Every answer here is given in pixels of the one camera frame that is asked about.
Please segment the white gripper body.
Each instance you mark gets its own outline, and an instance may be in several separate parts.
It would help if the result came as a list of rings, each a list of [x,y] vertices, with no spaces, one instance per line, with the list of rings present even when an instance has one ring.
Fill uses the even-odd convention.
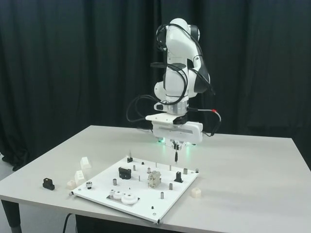
[[[156,137],[192,144],[198,144],[203,140],[203,124],[199,122],[188,121],[185,124],[173,125],[152,121],[152,125]]]

